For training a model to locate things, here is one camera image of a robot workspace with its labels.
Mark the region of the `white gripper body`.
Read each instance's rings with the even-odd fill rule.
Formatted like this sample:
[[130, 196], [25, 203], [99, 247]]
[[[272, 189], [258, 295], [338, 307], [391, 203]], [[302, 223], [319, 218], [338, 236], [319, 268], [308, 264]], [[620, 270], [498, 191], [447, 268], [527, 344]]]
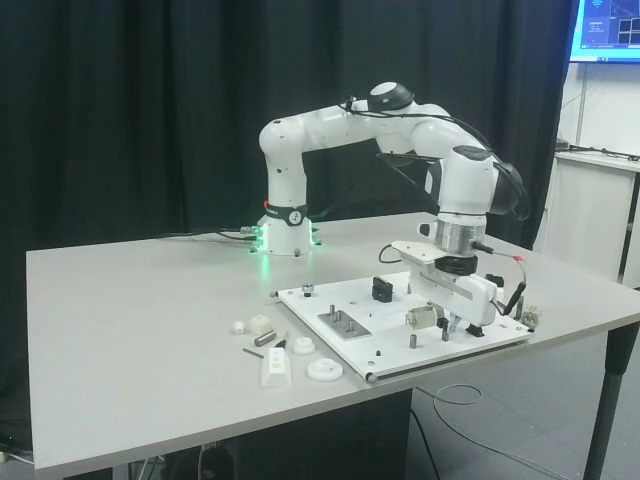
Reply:
[[498, 287], [478, 275], [451, 276], [413, 268], [409, 284], [413, 294], [469, 324], [488, 326], [495, 320], [493, 302], [497, 299]]

